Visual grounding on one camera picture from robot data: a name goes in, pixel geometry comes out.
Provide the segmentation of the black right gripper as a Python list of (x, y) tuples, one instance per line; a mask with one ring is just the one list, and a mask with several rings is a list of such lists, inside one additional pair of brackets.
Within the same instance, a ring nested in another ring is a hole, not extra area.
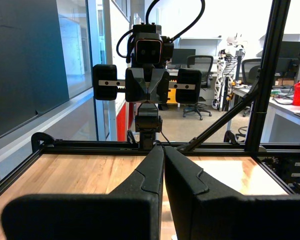
[(125, 79), (120, 80), (113, 64), (93, 67), (93, 94), (101, 101), (113, 101), (118, 93), (125, 93), (129, 103), (165, 104), (168, 90), (176, 89), (177, 103), (195, 104), (199, 100), (201, 81), (201, 71), (191, 68), (181, 68), (176, 82), (170, 82), (170, 74), (164, 68), (130, 67), (125, 71)]

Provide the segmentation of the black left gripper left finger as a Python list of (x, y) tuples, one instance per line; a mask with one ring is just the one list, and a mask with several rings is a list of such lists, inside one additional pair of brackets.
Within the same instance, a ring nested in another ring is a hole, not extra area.
[(165, 152), (156, 145), (108, 194), (28, 194), (1, 214), (8, 240), (158, 240)]

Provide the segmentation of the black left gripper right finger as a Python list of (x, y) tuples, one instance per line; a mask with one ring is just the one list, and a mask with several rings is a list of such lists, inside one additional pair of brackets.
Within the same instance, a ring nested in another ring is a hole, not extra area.
[(179, 240), (300, 240), (299, 195), (243, 195), (173, 147), (165, 186)]

